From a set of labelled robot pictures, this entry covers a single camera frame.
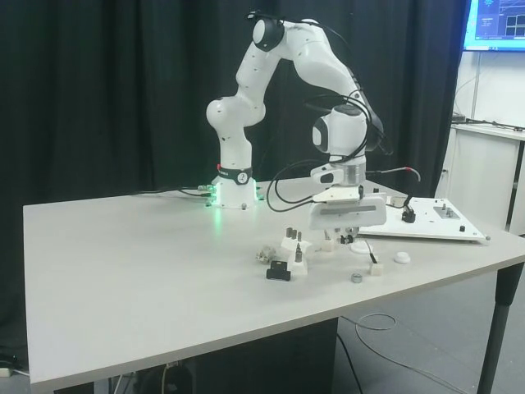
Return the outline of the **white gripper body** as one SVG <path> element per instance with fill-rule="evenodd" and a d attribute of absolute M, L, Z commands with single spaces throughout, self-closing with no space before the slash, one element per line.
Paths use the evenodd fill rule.
<path fill-rule="evenodd" d="M 309 211 L 309 228 L 370 227 L 386 222 L 386 195 L 364 195 L 358 202 L 315 203 Z"/>

